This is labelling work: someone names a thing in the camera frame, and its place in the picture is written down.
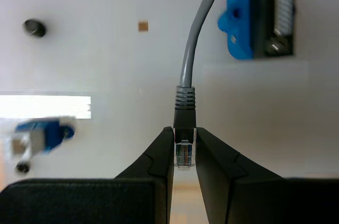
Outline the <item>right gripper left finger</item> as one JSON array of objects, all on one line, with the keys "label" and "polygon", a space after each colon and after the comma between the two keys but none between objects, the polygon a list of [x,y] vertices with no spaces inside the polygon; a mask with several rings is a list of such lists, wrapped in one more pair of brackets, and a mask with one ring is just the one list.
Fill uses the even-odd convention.
[{"label": "right gripper left finger", "polygon": [[174,132],[111,179],[26,179],[1,191],[1,223],[169,223]]}]

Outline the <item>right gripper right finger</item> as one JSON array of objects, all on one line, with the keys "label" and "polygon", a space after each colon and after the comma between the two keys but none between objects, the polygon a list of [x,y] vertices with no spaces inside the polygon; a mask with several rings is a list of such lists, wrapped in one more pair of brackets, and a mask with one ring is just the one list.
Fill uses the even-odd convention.
[{"label": "right gripper right finger", "polygon": [[196,166],[209,223],[338,223],[338,180],[283,178],[204,128]]}]

